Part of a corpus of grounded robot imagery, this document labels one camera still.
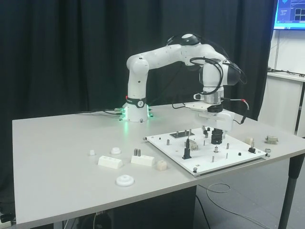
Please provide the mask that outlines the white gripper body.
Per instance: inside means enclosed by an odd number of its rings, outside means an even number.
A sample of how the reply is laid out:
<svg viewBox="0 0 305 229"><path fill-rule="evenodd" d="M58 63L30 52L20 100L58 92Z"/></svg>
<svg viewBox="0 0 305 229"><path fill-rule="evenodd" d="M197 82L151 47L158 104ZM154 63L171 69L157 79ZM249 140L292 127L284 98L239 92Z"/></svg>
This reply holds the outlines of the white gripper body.
<svg viewBox="0 0 305 229"><path fill-rule="evenodd" d="M195 119L200 125L211 128L221 129L223 131L231 131L234 122L234 113L230 111L222 111L219 113L195 112Z"/></svg>

